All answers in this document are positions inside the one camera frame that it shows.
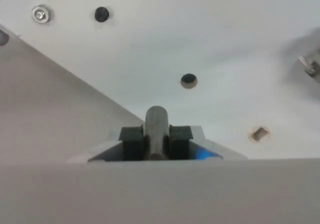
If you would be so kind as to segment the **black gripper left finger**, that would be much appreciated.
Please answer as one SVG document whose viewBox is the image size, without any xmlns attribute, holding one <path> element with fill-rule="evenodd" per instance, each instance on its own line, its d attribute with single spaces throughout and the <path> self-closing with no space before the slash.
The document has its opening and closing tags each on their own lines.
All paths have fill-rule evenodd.
<svg viewBox="0 0 320 224">
<path fill-rule="evenodd" d="M 143 126 L 125 126 L 115 140 L 108 140 L 91 152 L 89 162 L 125 162 L 144 159 Z"/>
</svg>

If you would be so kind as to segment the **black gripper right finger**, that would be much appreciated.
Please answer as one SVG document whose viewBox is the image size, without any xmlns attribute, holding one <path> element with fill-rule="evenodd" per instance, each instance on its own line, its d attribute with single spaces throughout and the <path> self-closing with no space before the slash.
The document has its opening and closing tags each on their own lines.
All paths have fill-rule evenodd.
<svg viewBox="0 0 320 224">
<path fill-rule="evenodd" d="M 194 143 L 196 138 L 205 140 L 200 126 L 169 126 L 169 159 L 170 160 L 206 160 L 209 158 L 223 159 L 201 144 Z"/>
</svg>

